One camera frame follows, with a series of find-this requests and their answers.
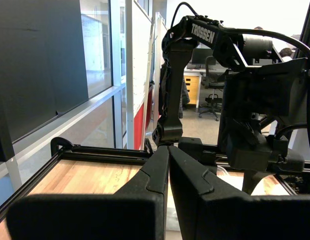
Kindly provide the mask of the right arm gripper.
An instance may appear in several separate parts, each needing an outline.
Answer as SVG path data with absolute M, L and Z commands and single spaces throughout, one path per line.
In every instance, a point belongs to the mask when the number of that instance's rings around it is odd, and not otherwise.
M 263 135 L 259 120 L 240 122 L 229 118 L 218 145 L 204 145 L 199 138 L 182 137 L 178 147 L 203 165 L 213 166 L 218 156 L 225 156 L 231 168 L 245 171 L 242 191 L 251 195 L 268 172 L 304 170 L 303 156 L 289 149 L 285 136 L 292 130 L 293 126 L 288 126 L 277 134 Z

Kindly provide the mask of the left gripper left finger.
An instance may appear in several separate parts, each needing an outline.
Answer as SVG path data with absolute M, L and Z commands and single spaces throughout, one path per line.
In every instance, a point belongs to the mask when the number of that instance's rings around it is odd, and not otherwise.
M 169 150 L 161 146 L 114 194 L 34 194 L 13 203 L 13 240 L 163 240 Z

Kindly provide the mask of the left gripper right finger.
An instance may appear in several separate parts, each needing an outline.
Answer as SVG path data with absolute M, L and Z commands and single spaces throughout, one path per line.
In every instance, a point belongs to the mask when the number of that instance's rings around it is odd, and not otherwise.
M 310 195 L 251 196 L 172 146 L 170 186 L 185 240 L 310 240 Z

